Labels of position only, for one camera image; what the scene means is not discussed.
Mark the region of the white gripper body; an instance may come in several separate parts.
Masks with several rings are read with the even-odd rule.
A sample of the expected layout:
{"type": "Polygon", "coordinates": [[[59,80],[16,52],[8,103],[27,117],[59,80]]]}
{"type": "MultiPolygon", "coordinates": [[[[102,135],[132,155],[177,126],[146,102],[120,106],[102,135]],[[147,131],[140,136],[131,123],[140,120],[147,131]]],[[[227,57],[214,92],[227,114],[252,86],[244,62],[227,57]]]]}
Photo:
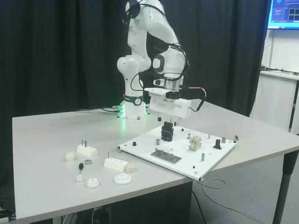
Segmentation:
{"type": "Polygon", "coordinates": [[[174,116],[178,118],[189,118],[191,114],[191,100],[169,99],[166,96],[150,94],[149,108],[158,113],[174,116]]]}

